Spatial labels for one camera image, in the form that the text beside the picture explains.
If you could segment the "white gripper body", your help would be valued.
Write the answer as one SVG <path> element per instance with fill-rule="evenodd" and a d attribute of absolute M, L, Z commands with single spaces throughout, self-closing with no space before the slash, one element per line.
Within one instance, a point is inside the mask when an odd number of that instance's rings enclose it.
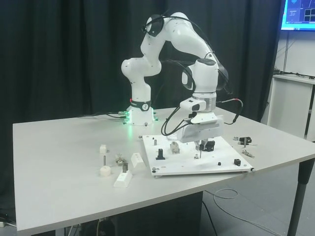
<path fill-rule="evenodd" d="M 177 140 L 182 143 L 199 142 L 223 135 L 223 116 L 212 123 L 189 124 L 177 131 Z"/>

